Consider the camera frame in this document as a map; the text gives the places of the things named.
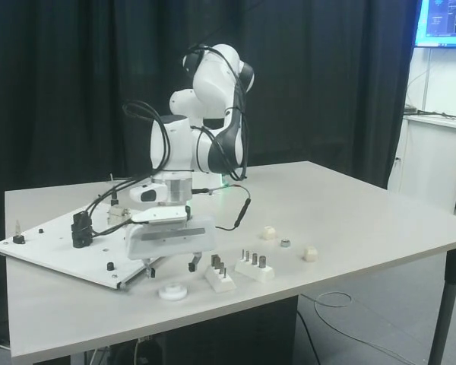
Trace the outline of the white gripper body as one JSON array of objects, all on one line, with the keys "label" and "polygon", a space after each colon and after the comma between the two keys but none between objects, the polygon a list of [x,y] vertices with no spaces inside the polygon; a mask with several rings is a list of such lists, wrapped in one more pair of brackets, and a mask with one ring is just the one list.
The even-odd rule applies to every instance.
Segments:
[{"label": "white gripper body", "polygon": [[193,217],[188,221],[132,224],[125,233],[126,254],[132,260],[197,254],[216,247],[214,219]]}]

